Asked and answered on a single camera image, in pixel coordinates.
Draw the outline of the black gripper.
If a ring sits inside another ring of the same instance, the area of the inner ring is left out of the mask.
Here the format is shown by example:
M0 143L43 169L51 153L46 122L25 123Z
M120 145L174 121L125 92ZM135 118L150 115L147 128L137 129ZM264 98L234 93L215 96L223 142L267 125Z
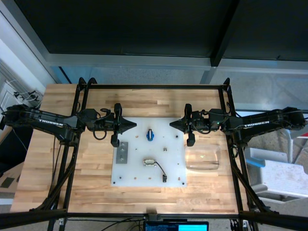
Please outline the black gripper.
M187 103L184 108L184 118L170 122L170 126L185 134L188 134L187 146L192 147L195 144L194 131L200 134L209 134L209 123L208 119L204 118L208 113L205 110L192 111L192 105Z
M105 115L97 119L97 130L103 131L104 136L98 138L98 140L105 139L107 132L112 131L113 135L111 136L111 145L113 147L118 147L120 143L118 140L119 132L120 134L123 134L124 132L136 127L137 124L122 117L122 106L120 103L114 105L113 113L107 108L101 108L100 111L105 113Z

